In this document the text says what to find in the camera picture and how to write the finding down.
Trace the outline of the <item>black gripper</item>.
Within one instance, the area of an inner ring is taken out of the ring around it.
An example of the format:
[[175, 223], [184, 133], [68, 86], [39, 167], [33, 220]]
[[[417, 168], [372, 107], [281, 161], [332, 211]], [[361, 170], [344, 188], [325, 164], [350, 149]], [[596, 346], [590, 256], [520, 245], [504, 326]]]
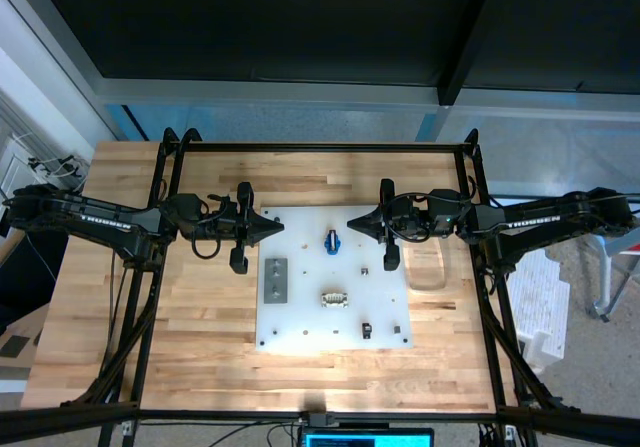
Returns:
[[[400, 247], [397, 240], [422, 243], [428, 239], [426, 221], [418, 207], [415, 195], [395, 193], [391, 179], [382, 179], [380, 184], [380, 212], [385, 237], [383, 266], [385, 271], [395, 271], [400, 264]], [[351, 219], [348, 228], [379, 242], [379, 228], [370, 226], [379, 223], [379, 208]]]
[[[215, 240], [218, 244], [223, 241], [233, 241], [235, 246], [230, 251], [229, 265], [235, 274], [246, 274], [248, 259], [244, 250], [248, 243], [250, 213], [253, 211], [254, 191], [249, 182], [238, 184], [236, 200], [225, 197], [220, 205], [220, 212], [215, 221]], [[276, 235], [284, 230], [284, 225], [278, 220], [253, 213], [253, 226], [259, 229], [254, 234], [254, 243]]]

